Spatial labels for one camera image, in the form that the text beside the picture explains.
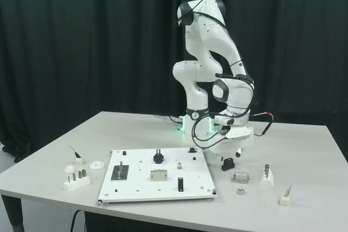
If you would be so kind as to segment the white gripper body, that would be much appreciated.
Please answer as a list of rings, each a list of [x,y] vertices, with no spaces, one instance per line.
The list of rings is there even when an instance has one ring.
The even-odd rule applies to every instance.
[[[224,158],[235,156],[238,148],[242,149],[253,144],[254,128],[253,127],[231,127],[225,136],[218,135],[218,139],[226,138],[220,141],[217,145],[210,148],[210,150],[217,155]]]

